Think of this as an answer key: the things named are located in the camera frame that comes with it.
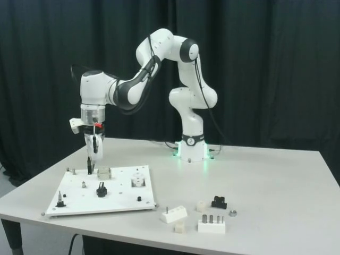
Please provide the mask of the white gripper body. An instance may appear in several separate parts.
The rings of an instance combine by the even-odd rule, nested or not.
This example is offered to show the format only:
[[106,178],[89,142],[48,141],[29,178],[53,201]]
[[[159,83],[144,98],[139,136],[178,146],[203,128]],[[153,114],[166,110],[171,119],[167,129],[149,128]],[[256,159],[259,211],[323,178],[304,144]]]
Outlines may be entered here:
[[97,162],[103,158],[103,138],[101,134],[84,134],[87,153],[92,162]]

